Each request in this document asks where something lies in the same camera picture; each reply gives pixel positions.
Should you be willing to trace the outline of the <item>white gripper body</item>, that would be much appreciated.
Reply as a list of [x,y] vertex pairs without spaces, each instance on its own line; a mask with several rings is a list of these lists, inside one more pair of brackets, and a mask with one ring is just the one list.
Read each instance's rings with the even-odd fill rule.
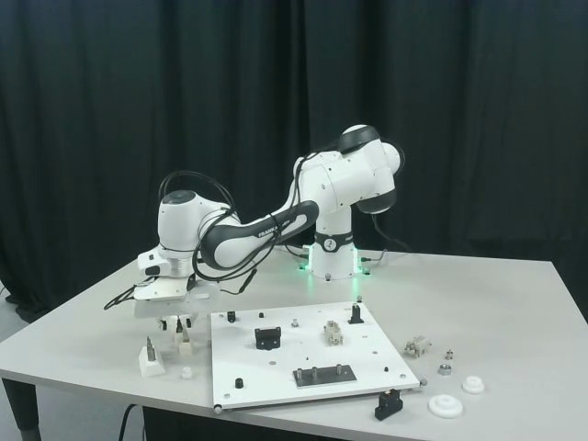
[[169,316],[210,313],[218,306],[219,289],[216,286],[192,288],[181,300],[136,300],[134,317],[137,319],[161,319]]

